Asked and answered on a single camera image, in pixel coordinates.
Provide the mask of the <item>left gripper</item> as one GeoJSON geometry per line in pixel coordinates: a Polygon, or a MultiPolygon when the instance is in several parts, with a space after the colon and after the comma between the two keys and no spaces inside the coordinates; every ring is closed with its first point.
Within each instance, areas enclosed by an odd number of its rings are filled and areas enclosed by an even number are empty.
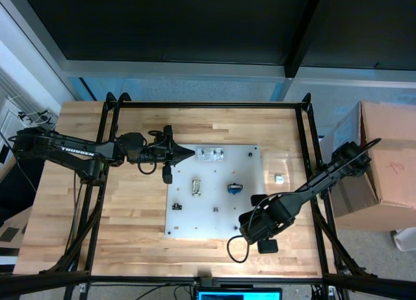
{"type": "Polygon", "coordinates": [[[165,184],[173,182],[171,166],[175,167],[178,163],[194,157],[195,151],[177,143],[172,143],[173,131],[171,125],[164,127],[165,135],[165,150],[164,150],[164,165],[162,168],[162,179],[165,184]]]}

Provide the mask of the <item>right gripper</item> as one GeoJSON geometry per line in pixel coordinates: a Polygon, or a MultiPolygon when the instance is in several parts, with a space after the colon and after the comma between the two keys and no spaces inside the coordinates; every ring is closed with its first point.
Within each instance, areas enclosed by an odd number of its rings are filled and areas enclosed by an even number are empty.
{"type": "Polygon", "coordinates": [[[253,210],[239,216],[240,232],[248,245],[257,244],[259,254],[278,252],[278,243],[273,237],[278,228],[276,214],[270,209],[270,197],[253,195],[250,200],[253,210]]]}

